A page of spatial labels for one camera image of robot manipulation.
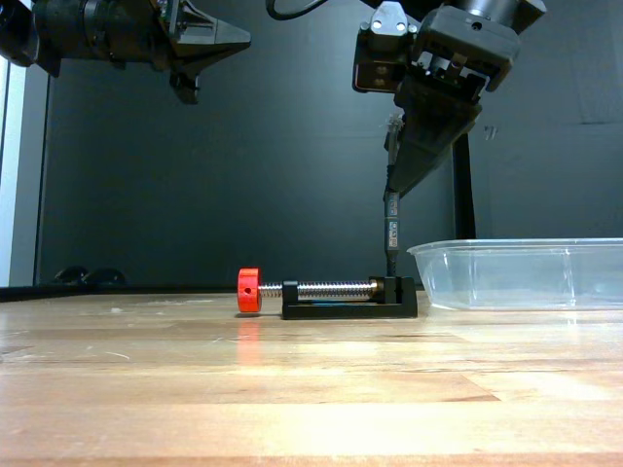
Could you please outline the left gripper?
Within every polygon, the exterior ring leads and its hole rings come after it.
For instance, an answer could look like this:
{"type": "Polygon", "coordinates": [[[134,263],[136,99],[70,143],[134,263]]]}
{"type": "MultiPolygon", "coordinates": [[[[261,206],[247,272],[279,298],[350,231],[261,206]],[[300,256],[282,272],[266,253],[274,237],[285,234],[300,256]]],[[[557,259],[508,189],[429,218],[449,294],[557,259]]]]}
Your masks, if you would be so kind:
{"type": "Polygon", "coordinates": [[[93,54],[118,68],[148,63],[169,71],[184,104],[199,101],[199,73],[251,44],[249,32],[191,1],[84,1],[82,21],[93,54]]]}

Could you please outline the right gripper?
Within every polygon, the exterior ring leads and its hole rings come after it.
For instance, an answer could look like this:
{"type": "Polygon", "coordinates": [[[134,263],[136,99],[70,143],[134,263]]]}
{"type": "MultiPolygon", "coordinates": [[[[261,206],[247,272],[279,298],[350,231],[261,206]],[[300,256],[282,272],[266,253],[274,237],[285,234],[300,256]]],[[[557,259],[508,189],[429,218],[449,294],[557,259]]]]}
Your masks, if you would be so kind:
{"type": "Polygon", "coordinates": [[[404,111],[387,187],[407,195],[474,126],[480,96],[495,91],[519,54],[518,3],[437,3],[421,17],[412,69],[394,103],[404,111]]]}

